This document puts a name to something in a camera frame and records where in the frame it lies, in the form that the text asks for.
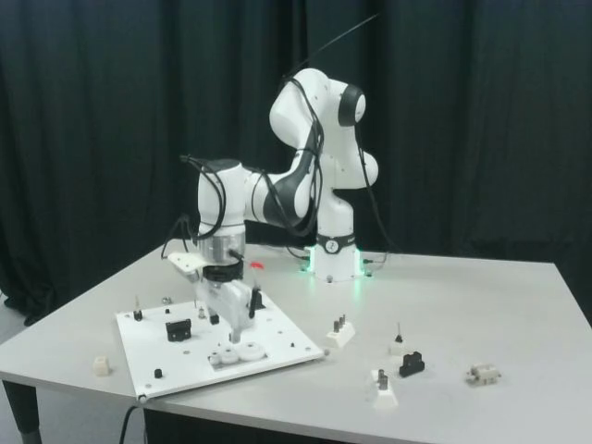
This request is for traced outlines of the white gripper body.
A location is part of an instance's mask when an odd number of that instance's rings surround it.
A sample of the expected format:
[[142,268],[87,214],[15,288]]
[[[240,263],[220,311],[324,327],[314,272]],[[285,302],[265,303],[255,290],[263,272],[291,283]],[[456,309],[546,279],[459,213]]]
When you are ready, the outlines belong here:
[[250,328],[254,315],[250,315],[252,289],[240,280],[230,282],[214,282],[202,279],[195,284],[197,299],[201,301],[210,315],[219,315],[219,322],[224,319],[230,328],[242,326],[242,330]]

